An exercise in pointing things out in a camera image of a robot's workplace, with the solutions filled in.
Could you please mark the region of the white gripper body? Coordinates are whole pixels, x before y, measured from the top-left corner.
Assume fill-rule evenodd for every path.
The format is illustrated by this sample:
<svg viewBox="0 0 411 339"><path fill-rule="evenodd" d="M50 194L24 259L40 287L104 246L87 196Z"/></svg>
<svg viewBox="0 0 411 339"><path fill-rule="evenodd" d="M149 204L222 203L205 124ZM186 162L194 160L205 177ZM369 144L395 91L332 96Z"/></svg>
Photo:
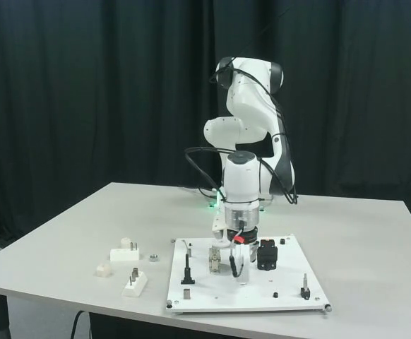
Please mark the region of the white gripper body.
<svg viewBox="0 0 411 339"><path fill-rule="evenodd" d="M250 269L250 246L248 244L238 244L235 246L234 262L237 269L235 280L240 285L246 285L249 282Z"/></svg>

